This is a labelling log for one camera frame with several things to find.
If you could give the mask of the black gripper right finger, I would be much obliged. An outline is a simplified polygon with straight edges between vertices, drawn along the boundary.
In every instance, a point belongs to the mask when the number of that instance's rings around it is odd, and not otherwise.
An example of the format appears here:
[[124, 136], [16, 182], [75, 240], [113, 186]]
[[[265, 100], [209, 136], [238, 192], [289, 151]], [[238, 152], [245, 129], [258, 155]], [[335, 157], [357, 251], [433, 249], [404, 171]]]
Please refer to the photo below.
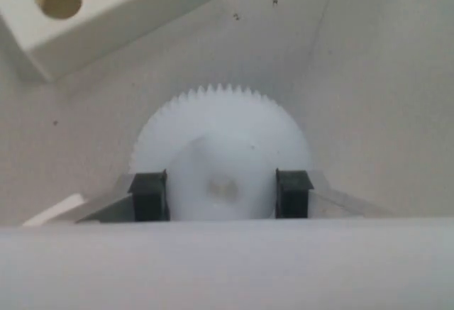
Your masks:
[[389, 218], [391, 211], [332, 188], [318, 170], [276, 171], [276, 218]]

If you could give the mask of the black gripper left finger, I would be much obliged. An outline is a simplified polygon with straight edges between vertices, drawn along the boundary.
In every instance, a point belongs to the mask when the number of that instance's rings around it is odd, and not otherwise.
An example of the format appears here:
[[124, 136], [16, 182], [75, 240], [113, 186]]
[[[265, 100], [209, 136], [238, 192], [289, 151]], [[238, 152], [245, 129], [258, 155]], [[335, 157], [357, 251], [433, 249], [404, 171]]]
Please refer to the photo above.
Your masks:
[[168, 221], [166, 182], [166, 171], [123, 175], [109, 193], [83, 204], [76, 222]]

